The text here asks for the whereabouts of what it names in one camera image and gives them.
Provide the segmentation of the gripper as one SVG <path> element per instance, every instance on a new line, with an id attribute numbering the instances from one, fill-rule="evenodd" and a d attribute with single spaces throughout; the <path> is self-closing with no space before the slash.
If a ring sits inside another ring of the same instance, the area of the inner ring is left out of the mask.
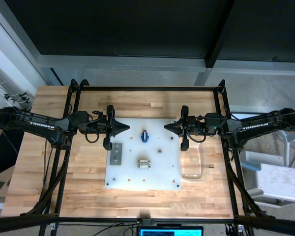
<path id="1" fill-rule="evenodd" d="M 206 134 L 199 121 L 199 118 L 196 116 L 189 116 L 189 108 L 188 106 L 185 106 L 185 105 L 183 105 L 181 109 L 181 119 L 164 125 L 164 128 L 178 136 L 181 135 L 182 137 L 182 142 L 180 144 L 181 151 L 187 151 L 189 149 L 189 139 L 199 144 L 203 143 L 206 140 Z M 196 140 L 192 137 L 192 135 L 203 136 L 203 139 Z"/>
<path id="2" fill-rule="evenodd" d="M 115 109 L 113 105 L 109 105 L 106 109 L 106 115 L 101 111 L 92 111 L 93 115 L 97 115 L 96 119 L 92 119 L 88 122 L 88 134 L 96 134 L 97 137 L 94 141 L 89 143 L 96 143 L 99 140 L 100 134 L 105 134 L 106 137 L 103 140 L 103 147 L 105 150 L 112 150 L 112 143 L 110 141 L 113 135 L 113 118 L 115 117 Z M 130 129 L 129 125 L 119 122 L 115 119 L 115 127 L 119 127 L 115 130 L 115 136 Z"/>

